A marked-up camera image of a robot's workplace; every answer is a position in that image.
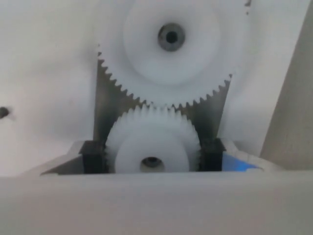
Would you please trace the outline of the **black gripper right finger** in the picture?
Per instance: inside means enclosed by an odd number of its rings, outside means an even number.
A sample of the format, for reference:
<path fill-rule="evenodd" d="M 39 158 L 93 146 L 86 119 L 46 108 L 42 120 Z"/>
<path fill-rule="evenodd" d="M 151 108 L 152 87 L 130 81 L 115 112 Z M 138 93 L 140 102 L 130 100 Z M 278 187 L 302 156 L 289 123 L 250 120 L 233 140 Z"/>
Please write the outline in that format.
<path fill-rule="evenodd" d="M 219 138 L 203 139 L 201 143 L 200 172 L 246 172 L 258 167 L 237 159 L 226 152 L 226 147 Z"/>

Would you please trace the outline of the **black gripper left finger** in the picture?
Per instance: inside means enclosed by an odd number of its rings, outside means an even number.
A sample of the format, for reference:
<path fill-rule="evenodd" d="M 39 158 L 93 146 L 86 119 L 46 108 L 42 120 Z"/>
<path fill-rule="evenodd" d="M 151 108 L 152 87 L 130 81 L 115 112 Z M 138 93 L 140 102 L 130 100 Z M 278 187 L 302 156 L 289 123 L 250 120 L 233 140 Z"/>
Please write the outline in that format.
<path fill-rule="evenodd" d="M 104 174 L 107 161 L 101 141 L 75 142 L 67 154 L 45 164 L 42 174 Z"/>

